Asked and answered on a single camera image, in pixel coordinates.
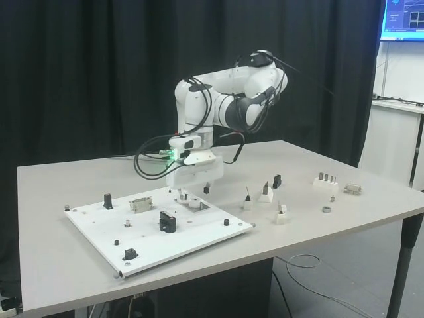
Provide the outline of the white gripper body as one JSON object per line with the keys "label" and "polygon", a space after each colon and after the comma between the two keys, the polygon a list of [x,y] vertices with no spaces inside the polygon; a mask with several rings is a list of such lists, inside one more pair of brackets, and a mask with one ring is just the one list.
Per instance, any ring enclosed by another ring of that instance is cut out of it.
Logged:
{"label": "white gripper body", "polygon": [[166,176],[166,185],[172,189],[181,189],[198,184],[212,183],[223,176],[222,158],[210,164],[200,166],[180,166]]}

